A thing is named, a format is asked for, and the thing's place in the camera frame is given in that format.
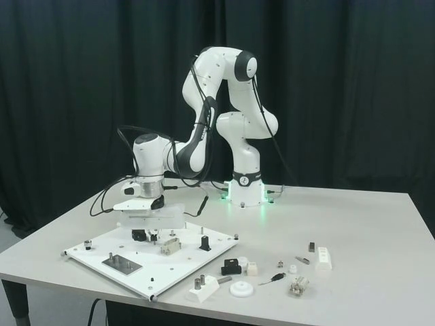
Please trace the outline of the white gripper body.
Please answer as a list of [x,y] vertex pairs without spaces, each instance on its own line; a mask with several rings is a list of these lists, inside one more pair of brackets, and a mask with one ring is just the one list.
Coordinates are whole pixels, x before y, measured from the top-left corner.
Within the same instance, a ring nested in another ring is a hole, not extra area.
[[151,210],[134,204],[117,204],[120,224],[130,229],[163,230],[182,229],[185,226],[183,204],[168,204],[161,209]]

